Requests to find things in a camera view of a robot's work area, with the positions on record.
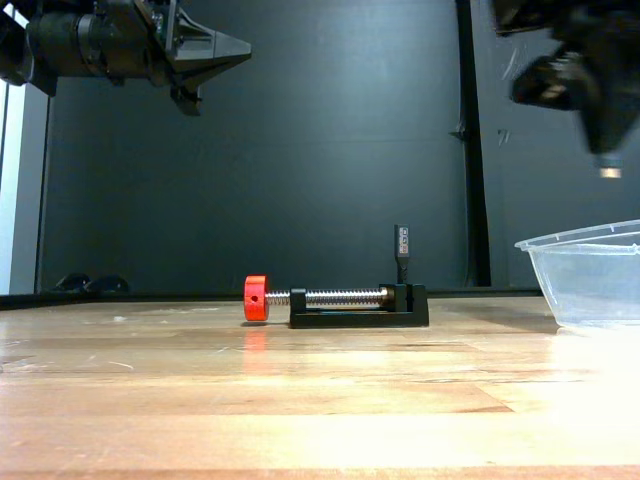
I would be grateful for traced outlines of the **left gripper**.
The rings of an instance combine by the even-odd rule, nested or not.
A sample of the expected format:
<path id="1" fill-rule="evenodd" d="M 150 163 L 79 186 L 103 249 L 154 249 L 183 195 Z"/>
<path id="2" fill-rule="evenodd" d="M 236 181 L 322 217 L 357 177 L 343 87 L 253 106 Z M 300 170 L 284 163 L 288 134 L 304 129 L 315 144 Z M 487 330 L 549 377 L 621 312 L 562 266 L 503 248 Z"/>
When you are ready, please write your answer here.
<path id="1" fill-rule="evenodd" d="M 191 18 L 178 1 L 135 1 L 153 58 L 152 78 L 170 87 L 187 116 L 198 116 L 201 85 L 252 56 L 252 45 Z"/>

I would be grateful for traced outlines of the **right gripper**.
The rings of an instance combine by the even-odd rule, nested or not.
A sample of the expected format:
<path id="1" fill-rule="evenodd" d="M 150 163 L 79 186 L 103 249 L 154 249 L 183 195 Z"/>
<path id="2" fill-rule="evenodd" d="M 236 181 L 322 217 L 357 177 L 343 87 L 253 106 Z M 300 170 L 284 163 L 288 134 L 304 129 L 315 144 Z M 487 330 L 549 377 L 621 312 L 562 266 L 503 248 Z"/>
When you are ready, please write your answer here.
<path id="1" fill-rule="evenodd" d="M 576 110 L 599 176 L 620 179 L 621 149 L 639 121 L 637 1 L 493 1 L 501 37 L 549 31 L 559 47 L 514 81 L 517 103 Z"/>

